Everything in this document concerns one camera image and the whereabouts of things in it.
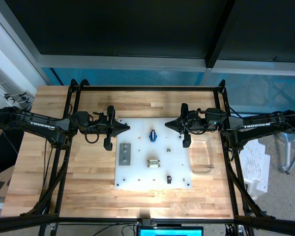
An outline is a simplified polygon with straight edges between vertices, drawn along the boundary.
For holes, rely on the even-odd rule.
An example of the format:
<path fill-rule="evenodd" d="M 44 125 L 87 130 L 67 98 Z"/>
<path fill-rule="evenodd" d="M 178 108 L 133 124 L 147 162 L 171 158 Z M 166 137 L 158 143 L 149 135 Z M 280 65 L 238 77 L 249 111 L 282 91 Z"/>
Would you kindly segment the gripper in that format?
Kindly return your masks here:
<path fill-rule="evenodd" d="M 106 135 L 104 139 L 104 149 L 112 150 L 113 144 L 111 143 L 111 137 L 130 130 L 130 126 L 123 124 L 115 120 L 115 109 L 113 106 L 108 106 L 107 114 L 99 113 L 98 121 L 95 122 L 94 131 L 99 136 L 101 134 Z"/>
<path fill-rule="evenodd" d="M 183 132 L 184 139 L 182 141 L 182 145 L 184 148 L 190 147 L 191 134 L 202 135 L 207 130 L 206 120 L 199 116 L 200 113 L 200 108 L 190 111 L 188 105 L 186 103 L 182 103 L 181 117 L 165 123 L 166 128 L 169 128 L 179 134 L 182 134 Z"/>

